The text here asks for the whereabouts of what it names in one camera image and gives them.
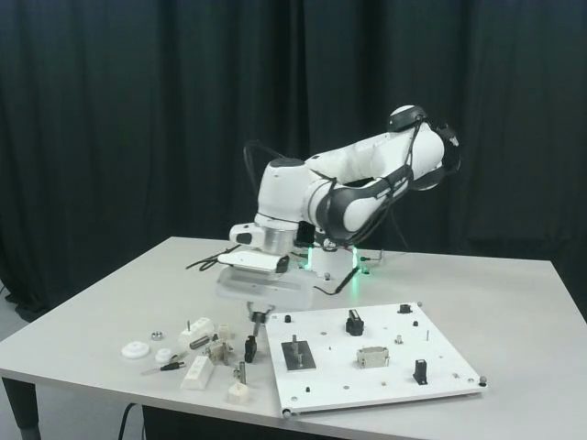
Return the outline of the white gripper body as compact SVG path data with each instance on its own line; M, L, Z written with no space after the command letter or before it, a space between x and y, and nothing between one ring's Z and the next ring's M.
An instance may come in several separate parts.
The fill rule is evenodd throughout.
M309 309L314 284L315 275L302 269L282 274L223 269L216 281L216 295L286 309Z

